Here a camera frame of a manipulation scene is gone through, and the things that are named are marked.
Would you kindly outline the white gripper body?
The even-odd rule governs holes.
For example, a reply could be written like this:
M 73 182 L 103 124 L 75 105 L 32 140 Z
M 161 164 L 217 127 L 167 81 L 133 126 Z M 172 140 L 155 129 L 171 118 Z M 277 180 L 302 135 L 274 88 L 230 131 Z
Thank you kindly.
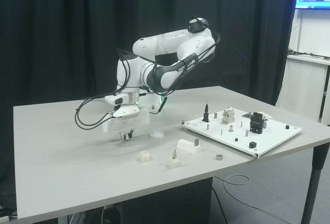
M 140 112 L 135 116 L 111 117 L 111 119 L 102 124 L 102 129 L 105 133 L 126 132 L 147 125 L 149 122 L 150 114 L 148 112 Z

